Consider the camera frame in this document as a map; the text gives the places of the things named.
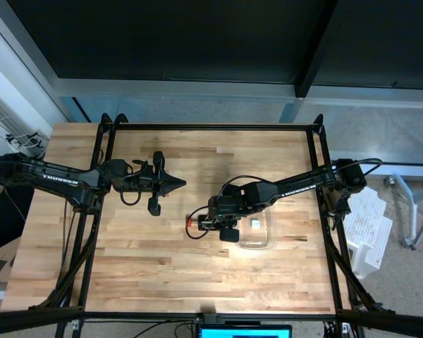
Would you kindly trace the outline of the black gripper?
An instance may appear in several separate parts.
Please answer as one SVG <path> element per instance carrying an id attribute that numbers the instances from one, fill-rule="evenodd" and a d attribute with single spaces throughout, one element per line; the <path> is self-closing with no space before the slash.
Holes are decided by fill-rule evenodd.
<path id="1" fill-rule="evenodd" d="M 159 196 L 166 196 L 186 185 L 186 181 L 169 175 L 164 170 L 165 159 L 161 151 L 153 154 L 153 164 L 145 161 L 137 175 L 137 188 L 140 193 L 150 193 L 147 210 L 152 216 L 160 216 Z"/>
<path id="2" fill-rule="evenodd" d="M 238 219 L 233 216 L 219 216 L 216 224 L 219 226 L 219 239 L 222 242 L 238 243 L 239 230 L 236 228 Z"/>

